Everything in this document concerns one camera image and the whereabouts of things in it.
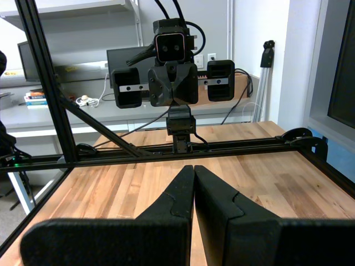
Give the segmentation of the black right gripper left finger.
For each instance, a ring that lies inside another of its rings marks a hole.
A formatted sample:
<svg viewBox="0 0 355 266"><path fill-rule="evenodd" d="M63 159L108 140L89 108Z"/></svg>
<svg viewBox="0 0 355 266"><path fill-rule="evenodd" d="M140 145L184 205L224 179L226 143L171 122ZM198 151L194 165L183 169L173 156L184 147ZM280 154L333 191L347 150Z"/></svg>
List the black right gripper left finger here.
<svg viewBox="0 0 355 266"><path fill-rule="evenodd" d="M58 218L21 240L24 265L189 265L194 168L185 166L134 219Z"/></svg>

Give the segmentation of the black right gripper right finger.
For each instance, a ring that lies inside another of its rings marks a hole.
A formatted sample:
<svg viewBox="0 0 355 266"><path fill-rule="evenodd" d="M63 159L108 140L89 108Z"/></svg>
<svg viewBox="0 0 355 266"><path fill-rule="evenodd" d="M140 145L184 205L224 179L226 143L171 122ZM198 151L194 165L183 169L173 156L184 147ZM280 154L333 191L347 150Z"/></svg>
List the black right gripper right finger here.
<svg viewBox="0 0 355 266"><path fill-rule="evenodd" d="M353 265L354 221L281 218L204 166L195 207L208 265Z"/></svg>

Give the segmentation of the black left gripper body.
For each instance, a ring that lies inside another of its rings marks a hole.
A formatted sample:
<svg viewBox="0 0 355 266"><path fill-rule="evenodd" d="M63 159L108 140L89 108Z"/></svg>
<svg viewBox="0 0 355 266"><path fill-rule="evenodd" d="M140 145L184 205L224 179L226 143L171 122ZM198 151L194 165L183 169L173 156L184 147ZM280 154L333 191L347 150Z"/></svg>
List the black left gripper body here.
<svg viewBox="0 0 355 266"><path fill-rule="evenodd" d="M165 66L172 84L176 78L177 62L168 62ZM210 102L230 101L235 96L235 64L231 60L211 61L207 71L197 71L198 85L207 87L207 98ZM142 105L144 92L149 94L149 82L140 81L137 68L114 70L111 74L114 85L116 105L119 108L137 108ZM171 106L178 104L173 100Z"/></svg>

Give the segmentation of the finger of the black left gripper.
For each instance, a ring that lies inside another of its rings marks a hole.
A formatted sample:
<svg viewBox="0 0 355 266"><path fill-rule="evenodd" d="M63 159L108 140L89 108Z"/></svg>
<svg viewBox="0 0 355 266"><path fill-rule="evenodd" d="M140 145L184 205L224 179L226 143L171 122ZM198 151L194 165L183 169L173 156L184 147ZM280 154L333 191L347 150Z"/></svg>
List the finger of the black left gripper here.
<svg viewBox="0 0 355 266"><path fill-rule="evenodd" d="M150 103L154 107L170 106L173 101L172 84L165 66L148 71Z"/></svg>
<svg viewBox="0 0 355 266"><path fill-rule="evenodd" d="M196 104L199 100L197 67L193 63L179 64L173 84L173 99L178 105Z"/></svg>

